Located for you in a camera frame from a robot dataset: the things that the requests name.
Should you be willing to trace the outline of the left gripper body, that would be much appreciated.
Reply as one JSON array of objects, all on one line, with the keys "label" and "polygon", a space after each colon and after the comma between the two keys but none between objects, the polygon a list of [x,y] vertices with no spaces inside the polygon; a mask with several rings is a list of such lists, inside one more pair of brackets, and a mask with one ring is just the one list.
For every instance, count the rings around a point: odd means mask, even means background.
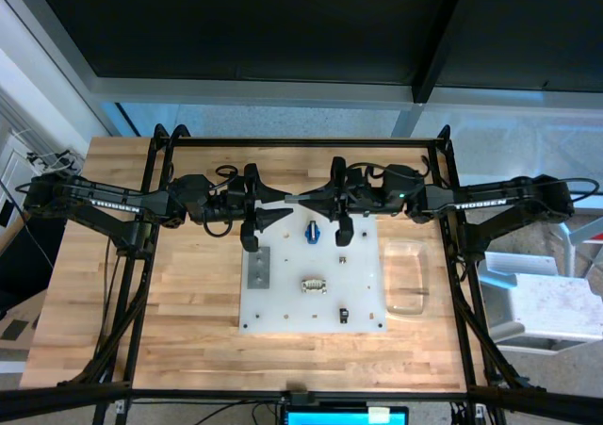
[{"label": "left gripper body", "polygon": [[246,252],[258,251],[258,238],[254,234],[256,225],[257,178],[257,166],[254,163],[246,165],[244,168],[244,220],[240,226],[240,241]]}]

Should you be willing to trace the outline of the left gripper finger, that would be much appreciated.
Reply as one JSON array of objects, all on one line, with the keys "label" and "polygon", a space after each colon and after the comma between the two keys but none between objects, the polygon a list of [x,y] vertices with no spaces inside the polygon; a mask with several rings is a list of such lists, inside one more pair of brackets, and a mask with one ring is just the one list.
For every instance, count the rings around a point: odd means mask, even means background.
[{"label": "left gripper finger", "polygon": [[281,202],[289,195],[289,192],[268,187],[261,181],[258,182],[258,201],[262,204]]},{"label": "left gripper finger", "polygon": [[263,233],[273,223],[291,215],[292,208],[256,208],[255,209],[255,229]]}]

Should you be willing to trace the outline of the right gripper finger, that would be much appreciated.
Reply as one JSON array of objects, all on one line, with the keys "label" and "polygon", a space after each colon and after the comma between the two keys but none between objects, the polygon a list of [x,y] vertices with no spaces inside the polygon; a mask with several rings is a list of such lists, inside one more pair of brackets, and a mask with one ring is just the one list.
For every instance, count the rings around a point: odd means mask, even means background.
[{"label": "right gripper finger", "polygon": [[318,213],[329,221],[337,219],[337,204],[328,201],[304,201],[303,206]]},{"label": "right gripper finger", "polygon": [[332,183],[306,191],[301,195],[301,201],[330,201],[335,196],[335,186]]}]

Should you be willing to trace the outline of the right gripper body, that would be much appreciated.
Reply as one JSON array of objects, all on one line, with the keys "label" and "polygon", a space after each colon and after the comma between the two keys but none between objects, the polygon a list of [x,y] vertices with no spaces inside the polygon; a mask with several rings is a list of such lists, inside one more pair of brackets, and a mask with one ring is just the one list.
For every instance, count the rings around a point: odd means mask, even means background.
[{"label": "right gripper body", "polygon": [[353,238],[353,222],[348,214],[348,194],[346,192],[346,161],[343,157],[335,156],[331,166],[331,181],[333,183],[333,198],[331,199],[331,221],[337,221],[335,232],[337,247],[346,247]]}]

